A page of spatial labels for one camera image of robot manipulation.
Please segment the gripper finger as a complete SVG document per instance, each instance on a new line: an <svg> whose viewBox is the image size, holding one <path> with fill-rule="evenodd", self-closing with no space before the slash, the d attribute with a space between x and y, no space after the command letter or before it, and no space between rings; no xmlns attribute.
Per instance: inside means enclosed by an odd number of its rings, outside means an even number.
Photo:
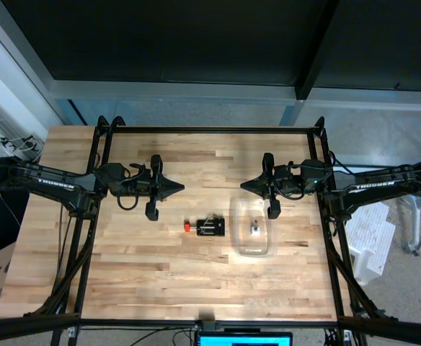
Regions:
<svg viewBox="0 0 421 346"><path fill-rule="evenodd" d="M246 191L250 192L252 194L257 195L258 197L265 199L266 198L266 189L264 187L247 187L247 186L241 186L241 188Z"/></svg>
<svg viewBox="0 0 421 346"><path fill-rule="evenodd" d="M181 192L185 189L184 186L181 187L161 187L159 189L159 199L160 201L163 201L167 199L169 196Z"/></svg>
<svg viewBox="0 0 421 346"><path fill-rule="evenodd" d="M184 187L183 184L180 184L178 182L174 182L174 181L166 178L163 174L160 174L159 184L160 184L161 187Z"/></svg>
<svg viewBox="0 0 421 346"><path fill-rule="evenodd" d="M241 183L240 187L260 187L260 186L264 186L265 183L266 183L266 176L264 173L261 173L260 176Z"/></svg>

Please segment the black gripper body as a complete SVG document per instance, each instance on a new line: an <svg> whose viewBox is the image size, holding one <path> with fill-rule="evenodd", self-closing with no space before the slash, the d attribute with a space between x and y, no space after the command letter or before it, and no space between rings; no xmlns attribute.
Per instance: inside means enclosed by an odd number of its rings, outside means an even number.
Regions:
<svg viewBox="0 0 421 346"><path fill-rule="evenodd" d="M163 162L160 155L155 154L151 157L150 168L145 164L129 164L129 167L137 169L137 173L125 177L118 184L116 194L118 206L122 210L130 211L136 208L139 197L148 197L145 215L150 221L158 221L159 211L156 208L156 202L159 199L159 177L162 174ZM121 197L134 197L135 202L131 207L125 207L121 202Z"/></svg>
<svg viewBox="0 0 421 346"><path fill-rule="evenodd" d="M266 198L269 205L267 216L270 220L275 220L281 213L280 201L277 196L287 200L300 200L305 192L302 189L300 180L291 173L291 168L286 165L275 166L274 156L265 153L262 158L262 173L266 176Z"/></svg>

